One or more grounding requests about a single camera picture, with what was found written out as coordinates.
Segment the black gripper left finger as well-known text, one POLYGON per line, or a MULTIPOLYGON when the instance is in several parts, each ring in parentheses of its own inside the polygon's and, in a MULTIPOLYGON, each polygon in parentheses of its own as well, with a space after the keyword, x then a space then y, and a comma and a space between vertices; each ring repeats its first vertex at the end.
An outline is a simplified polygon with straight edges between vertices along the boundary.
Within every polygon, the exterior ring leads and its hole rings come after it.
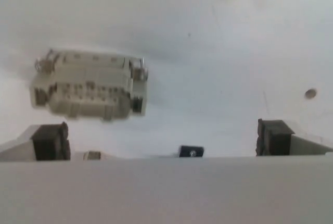
POLYGON ((1 144, 1 161, 70 160, 66 122, 30 125, 16 139, 1 144))

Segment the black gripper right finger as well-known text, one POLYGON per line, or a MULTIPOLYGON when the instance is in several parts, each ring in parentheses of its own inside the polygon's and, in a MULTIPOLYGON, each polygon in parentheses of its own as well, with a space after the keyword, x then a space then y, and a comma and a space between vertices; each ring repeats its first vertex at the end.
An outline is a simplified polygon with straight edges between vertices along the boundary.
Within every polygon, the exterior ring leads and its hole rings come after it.
POLYGON ((258 119, 257 156, 326 154, 332 154, 332 139, 307 133, 291 121, 258 119))

